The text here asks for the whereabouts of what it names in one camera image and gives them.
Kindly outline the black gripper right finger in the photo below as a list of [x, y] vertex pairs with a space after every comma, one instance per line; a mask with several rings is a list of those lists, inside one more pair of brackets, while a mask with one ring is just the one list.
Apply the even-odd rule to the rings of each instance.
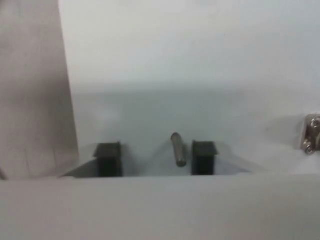
[[249, 174], [244, 167], [218, 159], [219, 152], [213, 141], [196, 141], [191, 146], [192, 176], [231, 176]]

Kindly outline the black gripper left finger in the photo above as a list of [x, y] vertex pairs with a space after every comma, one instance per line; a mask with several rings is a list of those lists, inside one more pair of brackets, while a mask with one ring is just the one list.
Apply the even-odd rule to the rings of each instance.
[[118, 142], [99, 143], [93, 159], [62, 177], [73, 178], [121, 178], [123, 177], [122, 145]]

